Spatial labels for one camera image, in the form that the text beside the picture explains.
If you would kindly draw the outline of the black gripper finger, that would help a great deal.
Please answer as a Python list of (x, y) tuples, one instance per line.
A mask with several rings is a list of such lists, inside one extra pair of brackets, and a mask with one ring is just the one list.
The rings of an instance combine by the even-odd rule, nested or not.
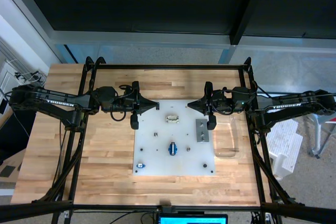
[(141, 106), (139, 108), (139, 115), (142, 115), (143, 113), (145, 113), (146, 111), (150, 110), (150, 109), (155, 109), (155, 110), (159, 110), (160, 106), (159, 105), (151, 105), (151, 106)]
[(142, 95), (139, 95), (139, 104), (140, 106), (159, 106), (158, 102), (144, 98)]
[(187, 105), (188, 106), (203, 106), (205, 104), (205, 97), (203, 96), (202, 98), (189, 102)]
[(193, 109), (203, 115), (205, 115), (205, 107), (204, 106), (193, 106), (193, 105), (188, 105), (187, 106), (190, 109)]

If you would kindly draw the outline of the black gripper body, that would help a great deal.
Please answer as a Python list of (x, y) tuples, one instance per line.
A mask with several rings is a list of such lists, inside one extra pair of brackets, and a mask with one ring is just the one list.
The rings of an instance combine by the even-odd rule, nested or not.
[(213, 84), (207, 81), (205, 82), (204, 91), (206, 98), (205, 115), (208, 116), (207, 129), (214, 130), (217, 125), (216, 116), (214, 114), (233, 114), (233, 104), (225, 96), (225, 92), (228, 91), (226, 87), (223, 87), (220, 90), (213, 90)]
[(115, 111), (123, 113), (121, 119), (115, 119), (116, 122), (121, 122), (125, 119), (126, 113), (131, 112), (130, 125), (131, 129), (139, 129), (138, 114), (140, 109), (140, 86), (138, 81), (133, 81), (131, 85), (122, 84), (119, 89), (124, 91), (123, 95), (117, 96), (115, 100)]

